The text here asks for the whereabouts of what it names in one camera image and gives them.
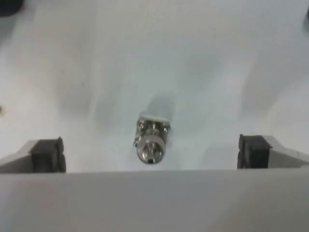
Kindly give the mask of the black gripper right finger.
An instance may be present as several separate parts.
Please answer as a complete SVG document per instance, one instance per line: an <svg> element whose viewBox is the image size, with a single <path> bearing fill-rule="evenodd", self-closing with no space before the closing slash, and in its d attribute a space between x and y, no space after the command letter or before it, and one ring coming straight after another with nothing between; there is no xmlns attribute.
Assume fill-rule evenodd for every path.
<svg viewBox="0 0 309 232"><path fill-rule="evenodd" d="M238 169L301 168L309 155L283 146L270 135L239 136Z"/></svg>

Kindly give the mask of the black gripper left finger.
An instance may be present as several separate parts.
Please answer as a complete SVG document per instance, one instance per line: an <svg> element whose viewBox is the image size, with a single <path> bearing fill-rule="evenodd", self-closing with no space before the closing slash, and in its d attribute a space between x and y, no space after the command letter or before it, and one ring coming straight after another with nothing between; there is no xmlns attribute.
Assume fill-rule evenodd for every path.
<svg viewBox="0 0 309 232"><path fill-rule="evenodd" d="M0 159L1 173L65 173L61 137L27 141L17 152Z"/></svg>

